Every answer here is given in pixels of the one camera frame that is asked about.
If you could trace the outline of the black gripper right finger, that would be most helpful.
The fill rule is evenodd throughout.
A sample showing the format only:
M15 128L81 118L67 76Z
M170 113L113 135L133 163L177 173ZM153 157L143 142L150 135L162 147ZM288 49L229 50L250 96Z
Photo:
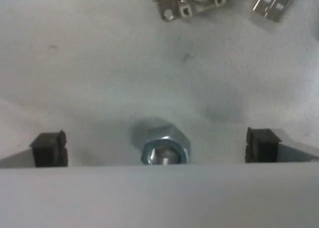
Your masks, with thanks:
M282 129L247 129L245 163L318 162L319 148L294 141Z

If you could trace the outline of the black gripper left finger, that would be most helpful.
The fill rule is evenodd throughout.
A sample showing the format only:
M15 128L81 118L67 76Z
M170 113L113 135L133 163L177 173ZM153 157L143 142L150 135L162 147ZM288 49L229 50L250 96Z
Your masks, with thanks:
M21 152L0 160L1 168L68 167L67 138L63 130L40 133Z

